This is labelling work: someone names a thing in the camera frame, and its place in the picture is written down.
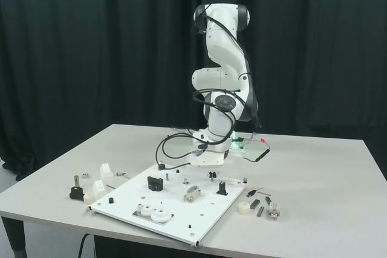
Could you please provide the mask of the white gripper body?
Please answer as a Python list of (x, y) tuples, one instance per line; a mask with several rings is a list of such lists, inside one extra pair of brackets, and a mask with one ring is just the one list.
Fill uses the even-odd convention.
[(227, 158), (229, 151), (226, 152), (212, 152), (205, 150), (204, 152), (194, 152), (189, 155), (189, 163), (192, 166), (198, 167), (213, 167), (222, 166), (224, 160)]

